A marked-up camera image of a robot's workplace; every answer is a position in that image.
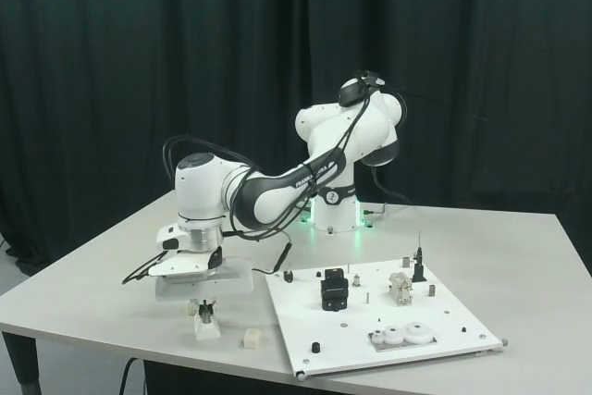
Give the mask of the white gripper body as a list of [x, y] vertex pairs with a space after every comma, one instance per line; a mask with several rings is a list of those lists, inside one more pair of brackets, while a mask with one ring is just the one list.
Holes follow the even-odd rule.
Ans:
[[250, 264], [223, 264], [208, 276], [162, 277], [156, 280], [158, 301], [214, 300], [253, 290]]

